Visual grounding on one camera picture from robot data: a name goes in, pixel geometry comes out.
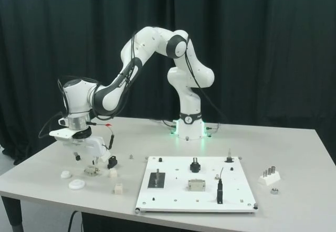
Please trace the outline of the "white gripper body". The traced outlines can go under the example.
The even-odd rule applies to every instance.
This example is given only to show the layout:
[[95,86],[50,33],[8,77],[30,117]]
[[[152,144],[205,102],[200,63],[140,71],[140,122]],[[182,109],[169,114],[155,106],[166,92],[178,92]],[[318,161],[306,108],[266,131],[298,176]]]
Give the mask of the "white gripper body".
[[85,139],[73,139],[70,146],[76,152],[89,153],[93,157],[111,157],[110,151],[106,148],[103,137],[90,136]]

